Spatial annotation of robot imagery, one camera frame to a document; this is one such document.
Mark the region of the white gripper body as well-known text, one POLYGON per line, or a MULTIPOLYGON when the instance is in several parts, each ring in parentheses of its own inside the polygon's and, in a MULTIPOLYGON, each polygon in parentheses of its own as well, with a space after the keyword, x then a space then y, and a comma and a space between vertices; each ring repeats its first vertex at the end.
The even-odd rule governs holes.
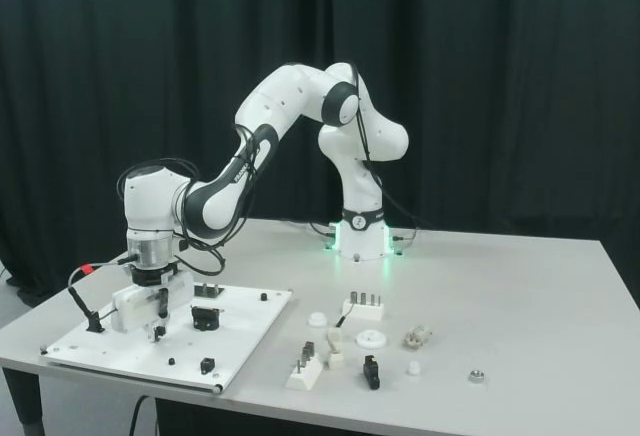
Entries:
POLYGON ((193 298, 192 279, 173 279, 163 286, 131 285, 112 295, 111 328, 130 332, 166 320, 175 309, 193 298))

